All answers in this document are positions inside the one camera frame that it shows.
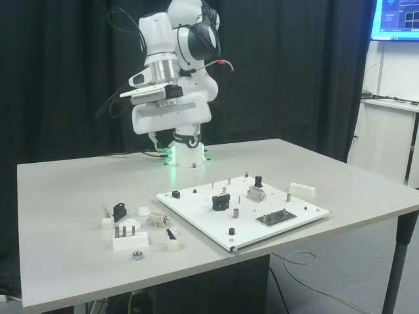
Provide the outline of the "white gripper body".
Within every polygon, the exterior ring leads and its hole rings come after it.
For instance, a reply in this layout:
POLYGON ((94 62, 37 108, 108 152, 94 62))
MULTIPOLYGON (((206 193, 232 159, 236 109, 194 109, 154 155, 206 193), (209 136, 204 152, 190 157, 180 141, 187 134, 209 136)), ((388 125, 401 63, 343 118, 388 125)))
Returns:
POLYGON ((132 110, 133 130, 138 135, 203 124, 210 120, 208 102, 200 93, 180 97, 176 104, 162 106, 152 102, 136 105, 132 110))

